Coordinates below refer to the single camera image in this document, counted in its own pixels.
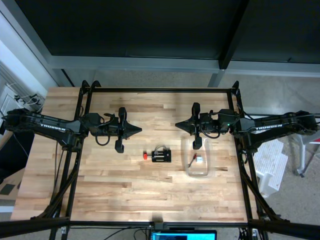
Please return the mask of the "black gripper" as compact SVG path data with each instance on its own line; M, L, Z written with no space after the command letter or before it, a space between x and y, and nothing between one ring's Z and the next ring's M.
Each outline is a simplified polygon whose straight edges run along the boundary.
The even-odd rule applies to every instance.
M185 131L190 136L194 136L194 141L192 142L194 150L199 150L202 147L200 133L208 139L215 139L215 136L210 135L211 133L215 133L214 120L212 119L213 111L209 113L200 113L200 111L200 104L194 102L191 108L191 117L175 124L175 127Z
M126 129L129 130L126 133L126 139L142 131L141 127L132 125L126 120L127 120L127 111L124 107L120 107L118 110L118 117L112 114L107 124L108 139L110 139L111 137L117 137L117 140L115 141L115 146L114 146L117 153L124 152L123 138L125 137L125 123L126 123Z

